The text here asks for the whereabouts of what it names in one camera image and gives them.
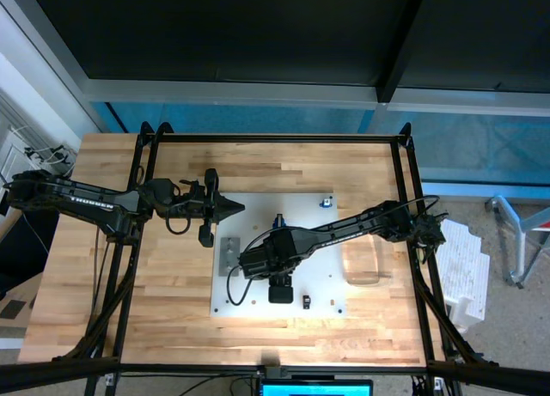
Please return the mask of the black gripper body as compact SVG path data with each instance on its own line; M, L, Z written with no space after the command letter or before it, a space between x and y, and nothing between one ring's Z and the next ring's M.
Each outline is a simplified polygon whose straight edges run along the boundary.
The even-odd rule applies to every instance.
M261 245L243 252L239 264L246 279L267 279L271 287L290 287L296 255L294 245Z
M219 178L215 168L205 171L204 184L197 181L190 184L189 200L186 204L186 219L200 219L203 223L199 226L199 243L203 247L213 247L214 235L211 225L215 222L216 194L219 186Z

